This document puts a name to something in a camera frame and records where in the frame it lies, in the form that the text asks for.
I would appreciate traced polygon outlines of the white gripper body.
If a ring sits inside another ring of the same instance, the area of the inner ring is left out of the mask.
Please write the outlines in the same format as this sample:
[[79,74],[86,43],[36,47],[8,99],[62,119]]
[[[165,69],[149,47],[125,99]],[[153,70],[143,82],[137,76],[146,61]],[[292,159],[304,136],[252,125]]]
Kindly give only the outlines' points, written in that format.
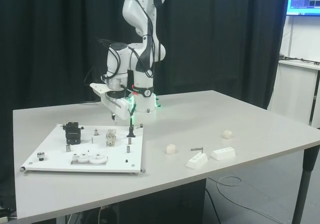
[[132,106],[125,98],[115,99],[102,96],[100,99],[102,104],[120,119],[127,120],[130,118],[130,109]]

